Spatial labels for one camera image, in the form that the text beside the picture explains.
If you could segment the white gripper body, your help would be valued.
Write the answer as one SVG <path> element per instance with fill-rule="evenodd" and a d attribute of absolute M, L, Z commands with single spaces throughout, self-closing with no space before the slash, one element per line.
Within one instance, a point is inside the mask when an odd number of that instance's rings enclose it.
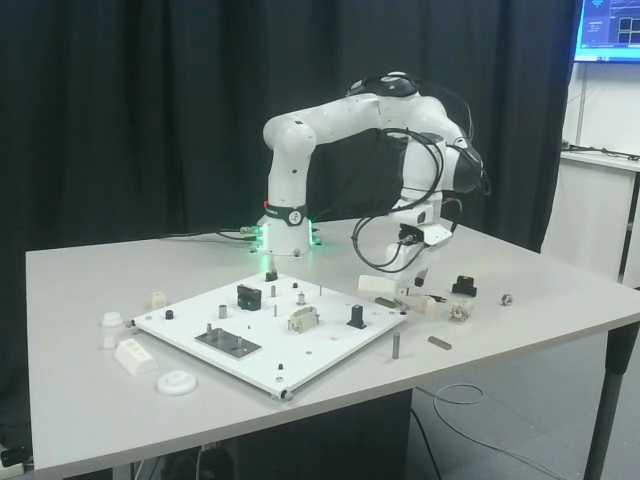
<path fill-rule="evenodd" d="M 423 243 L 402 246 L 394 243 L 386 249 L 382 269 L 398 289 L 405 289 L 414 286 L 416 277 L 424 279 L 431 263 L 432 253 Z"/>

